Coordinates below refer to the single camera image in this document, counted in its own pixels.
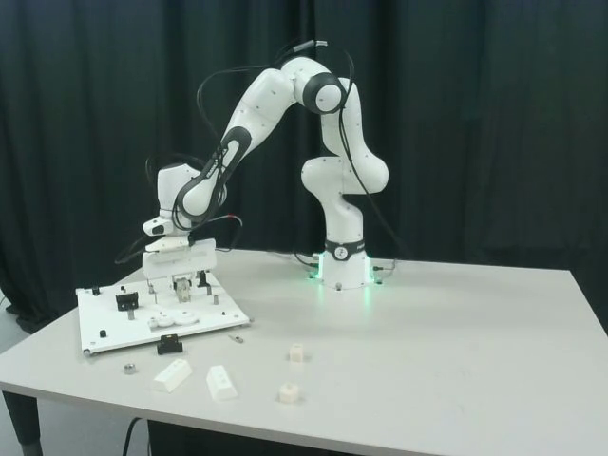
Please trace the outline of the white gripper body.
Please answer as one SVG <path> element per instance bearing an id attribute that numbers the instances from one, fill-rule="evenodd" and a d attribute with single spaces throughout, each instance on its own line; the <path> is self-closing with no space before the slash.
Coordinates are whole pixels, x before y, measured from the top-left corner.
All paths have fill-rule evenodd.
<path id="1" fill-rule="evenodd" d="M 142 254 L 145 277 L 189 275 L 217 265 L 216 242 L 202 239 L 158 239 L 148 244 Z"/>

